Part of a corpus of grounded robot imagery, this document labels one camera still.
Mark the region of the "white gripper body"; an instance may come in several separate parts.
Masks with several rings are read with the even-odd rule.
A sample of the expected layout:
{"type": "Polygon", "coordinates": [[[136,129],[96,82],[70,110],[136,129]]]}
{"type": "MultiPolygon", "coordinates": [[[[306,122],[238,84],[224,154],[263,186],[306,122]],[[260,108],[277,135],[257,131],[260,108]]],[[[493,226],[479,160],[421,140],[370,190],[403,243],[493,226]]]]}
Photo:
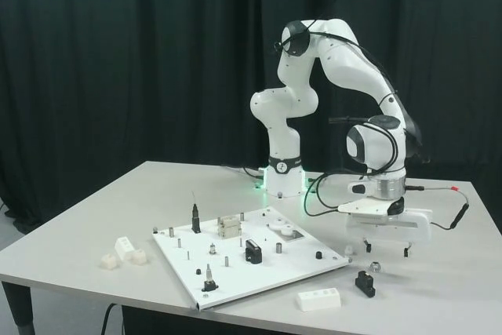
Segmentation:
{"type": "Polygon", "coordinates": [[[385,242],[428,242],[431,226],[425,211],[405,210],[394,216],[351,214],[346,234],[352,238],[385,242]]]}

